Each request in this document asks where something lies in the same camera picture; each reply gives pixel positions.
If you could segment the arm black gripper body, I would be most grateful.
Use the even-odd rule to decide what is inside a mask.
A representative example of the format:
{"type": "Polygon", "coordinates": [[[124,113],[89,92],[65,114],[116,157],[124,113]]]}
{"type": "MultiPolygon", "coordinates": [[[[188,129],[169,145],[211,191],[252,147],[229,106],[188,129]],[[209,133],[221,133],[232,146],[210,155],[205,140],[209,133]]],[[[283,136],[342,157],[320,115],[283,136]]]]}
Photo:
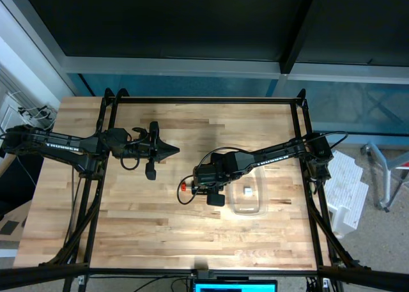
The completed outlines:
{"type": "Polygon", "coordinates": [[[224,206],[225,195],[221,194],[221,192],[227,180],[225,155],[212,153],[209,165],[211,174],[206,182],[208,187],[206,203],[211,206],[224,206]]]}
{"type": "Polygon", "coordinates": [[[136,164],[133,167],[127,167],[123,164],[123,168],[127,171],[133,171],[138,168],[140,159],[146,158],[148,163],[145,166],[145,175],[151,181],[156,180],[155,161],[158,155],[158,122],[152,121],[149,131],[141,127],[134,127],[133,131],[139,132],[139,138],[126,143],[123,148],[123,158],[134,158],[136,164]]]}

